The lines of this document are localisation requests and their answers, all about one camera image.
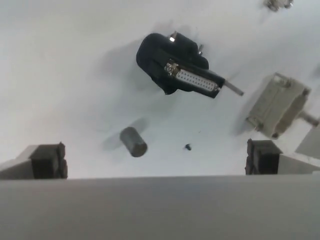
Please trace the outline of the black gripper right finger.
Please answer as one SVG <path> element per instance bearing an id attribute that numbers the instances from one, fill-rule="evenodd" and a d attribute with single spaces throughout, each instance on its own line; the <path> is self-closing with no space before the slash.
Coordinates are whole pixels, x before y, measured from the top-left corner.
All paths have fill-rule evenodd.
<path id="1" fill-rule="evenodd" d="M 247 141 L 246 175 L 307 175 L 320 172 L 320 161 L 299 153 L 285 154 L 271 140 Z"/>

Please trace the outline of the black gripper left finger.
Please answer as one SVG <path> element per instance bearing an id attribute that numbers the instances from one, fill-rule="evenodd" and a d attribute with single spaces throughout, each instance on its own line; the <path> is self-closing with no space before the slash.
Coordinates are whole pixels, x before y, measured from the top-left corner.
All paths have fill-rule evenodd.
<path id="1" fill-rule="evenodd" d="M 66 146 L 57 144 L 29 145 L 16 158 L 0 164 L 1 180 L 67 179 Z"/>

